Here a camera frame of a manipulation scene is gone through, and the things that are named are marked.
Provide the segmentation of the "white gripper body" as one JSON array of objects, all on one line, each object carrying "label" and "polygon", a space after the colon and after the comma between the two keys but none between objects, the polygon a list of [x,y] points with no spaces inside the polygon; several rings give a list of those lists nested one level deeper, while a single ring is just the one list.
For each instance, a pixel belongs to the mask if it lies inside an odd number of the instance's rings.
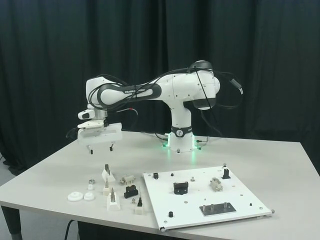
[{"label": "white gripper body", "polygon": [[122,135],[122,124],[112,123],[105,126],[104,122],[84,122],[79,124],[77,141],[82,146],[91,146],[100,143],[114,143],[120,141]]}]

